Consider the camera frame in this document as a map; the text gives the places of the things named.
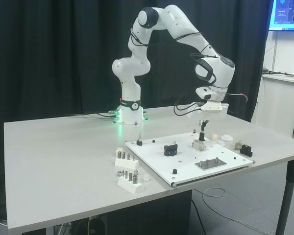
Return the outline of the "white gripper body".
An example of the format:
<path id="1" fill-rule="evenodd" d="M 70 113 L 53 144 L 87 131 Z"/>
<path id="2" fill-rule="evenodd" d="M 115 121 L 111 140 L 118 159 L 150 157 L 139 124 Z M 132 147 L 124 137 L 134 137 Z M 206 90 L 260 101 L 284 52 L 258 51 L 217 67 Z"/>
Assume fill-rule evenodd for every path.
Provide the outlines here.
<path id="1" fill-rule="evenodd" d="M 189 108 L 189 119 L 193 120 L 219 120 L 225 118 L 228 111 L 227 103 L 206 102 L 201 105 L 195 102 Z"/>

